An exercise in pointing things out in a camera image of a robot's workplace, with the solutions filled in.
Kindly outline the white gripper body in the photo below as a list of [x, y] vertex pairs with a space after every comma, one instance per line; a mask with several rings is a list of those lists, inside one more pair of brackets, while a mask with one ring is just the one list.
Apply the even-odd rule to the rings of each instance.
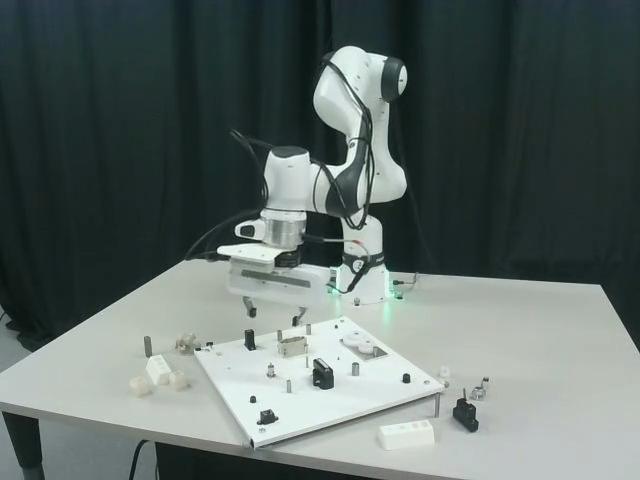
[[232, 266], [228, 288], [231, 293], [252, 301], [316, 306], [324, 302], [329, 280], [330, 271], [327, 267], [309, 264], [271, 271]]

